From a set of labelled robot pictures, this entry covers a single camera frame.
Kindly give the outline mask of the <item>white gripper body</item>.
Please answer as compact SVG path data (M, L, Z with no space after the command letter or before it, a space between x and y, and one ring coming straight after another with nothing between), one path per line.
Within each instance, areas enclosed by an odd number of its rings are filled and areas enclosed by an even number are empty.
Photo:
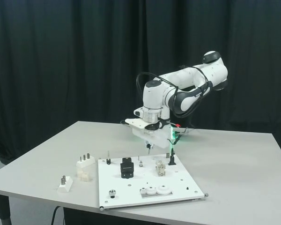
M132 128L132 132L135 136L149 142L151 145L155 145L160 148L168 147L168 130L158 129L155 131Z

